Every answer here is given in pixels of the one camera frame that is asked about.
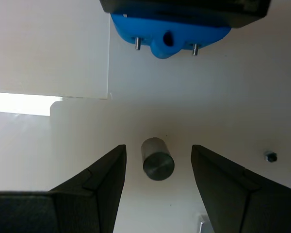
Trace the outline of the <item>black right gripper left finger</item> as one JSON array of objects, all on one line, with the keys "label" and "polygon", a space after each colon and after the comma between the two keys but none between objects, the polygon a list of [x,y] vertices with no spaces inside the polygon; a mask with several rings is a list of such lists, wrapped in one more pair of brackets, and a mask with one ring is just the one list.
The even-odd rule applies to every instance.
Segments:
[{"label": "black right gripper left finger", "polygon": [[113,232],[126,164],[119,145],[50,191],[0,191],[0,233]]}]

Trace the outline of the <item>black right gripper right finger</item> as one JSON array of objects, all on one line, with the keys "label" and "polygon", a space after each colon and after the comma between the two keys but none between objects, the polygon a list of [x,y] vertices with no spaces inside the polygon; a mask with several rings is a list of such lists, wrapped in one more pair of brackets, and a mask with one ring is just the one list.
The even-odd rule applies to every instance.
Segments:
[{"label": "black right gripper right finger", "polygon": [[195,182],[216,233],[291,233],[291,189],[201,146]]}]

